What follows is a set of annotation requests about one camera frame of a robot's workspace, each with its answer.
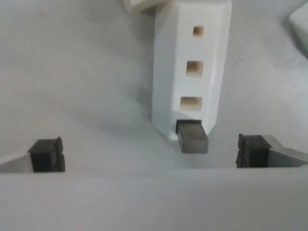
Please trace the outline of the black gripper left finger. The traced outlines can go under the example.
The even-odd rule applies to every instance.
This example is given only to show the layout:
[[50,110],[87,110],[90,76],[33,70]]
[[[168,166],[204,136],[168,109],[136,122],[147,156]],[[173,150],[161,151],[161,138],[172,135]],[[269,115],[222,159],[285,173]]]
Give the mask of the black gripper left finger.
[[38,139],[28,149],[0,157],[1,173],[65,172],[63,140]]

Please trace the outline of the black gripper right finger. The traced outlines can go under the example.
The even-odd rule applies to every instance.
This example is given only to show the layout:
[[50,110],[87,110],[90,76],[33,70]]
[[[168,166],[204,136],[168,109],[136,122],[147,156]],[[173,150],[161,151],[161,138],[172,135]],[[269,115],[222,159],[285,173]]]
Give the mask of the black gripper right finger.
[[283,146],[272,135],[239,134],[237,168],[306,167],[308,154]]

